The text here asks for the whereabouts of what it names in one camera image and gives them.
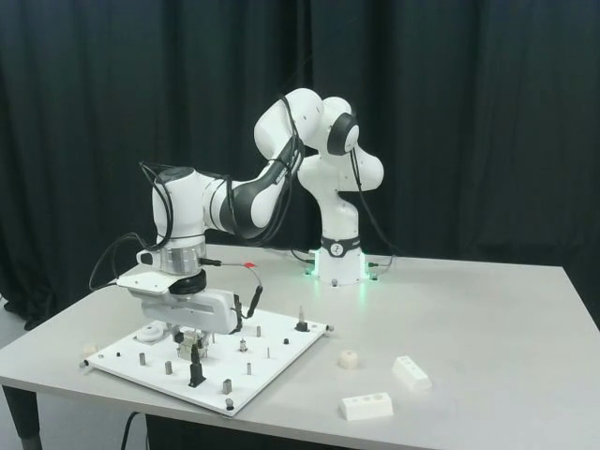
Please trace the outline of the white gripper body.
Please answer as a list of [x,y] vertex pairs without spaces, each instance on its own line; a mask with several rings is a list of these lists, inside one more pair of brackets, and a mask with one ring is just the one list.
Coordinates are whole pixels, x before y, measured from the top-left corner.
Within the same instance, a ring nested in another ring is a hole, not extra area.
[[238,326],[235,296],[220,289],[193,294],[140,296],[143,314],[153,320],[185,326],[205,333],[228,335]]

